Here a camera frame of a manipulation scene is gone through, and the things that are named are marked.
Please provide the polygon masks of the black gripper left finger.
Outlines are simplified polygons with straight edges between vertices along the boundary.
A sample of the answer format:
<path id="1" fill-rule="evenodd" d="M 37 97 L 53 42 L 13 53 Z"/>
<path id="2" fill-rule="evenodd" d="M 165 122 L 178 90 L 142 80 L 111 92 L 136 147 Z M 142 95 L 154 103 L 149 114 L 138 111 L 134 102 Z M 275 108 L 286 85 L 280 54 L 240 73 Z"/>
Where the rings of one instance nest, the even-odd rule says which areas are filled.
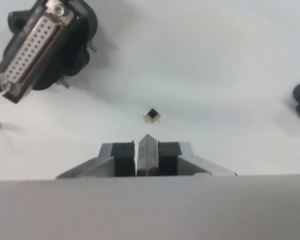
<path id="1" fill-rule="evenodd" d="M 136 175 L 135 143 L 103 143 L 98 156 L 58 175 L 58 179 L 115 178 Z"/>

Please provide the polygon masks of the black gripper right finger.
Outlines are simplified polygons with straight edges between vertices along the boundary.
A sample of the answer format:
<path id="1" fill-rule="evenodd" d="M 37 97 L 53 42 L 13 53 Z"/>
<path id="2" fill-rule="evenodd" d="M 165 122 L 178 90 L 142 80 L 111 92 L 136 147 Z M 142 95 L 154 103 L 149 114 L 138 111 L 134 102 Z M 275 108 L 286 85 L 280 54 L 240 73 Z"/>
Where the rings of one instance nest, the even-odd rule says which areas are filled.
<path id="1" fill-rule="evenodd" d="M 158 142 L 158 167 L 163 176 L 237 176 L 194 153 L 190 142 Z"/>

